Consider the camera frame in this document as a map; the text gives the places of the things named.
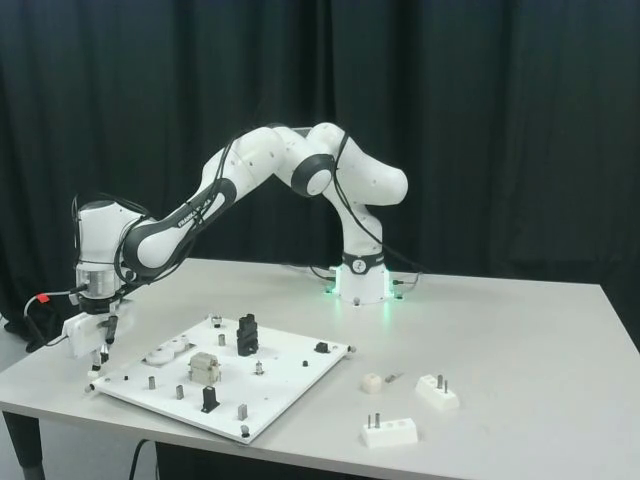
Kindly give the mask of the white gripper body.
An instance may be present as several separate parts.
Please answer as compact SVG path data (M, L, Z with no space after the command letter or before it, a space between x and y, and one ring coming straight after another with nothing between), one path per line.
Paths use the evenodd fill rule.
M63 324L62 335L70 358L81 358L99 351L106 343L108 314L80 313Z

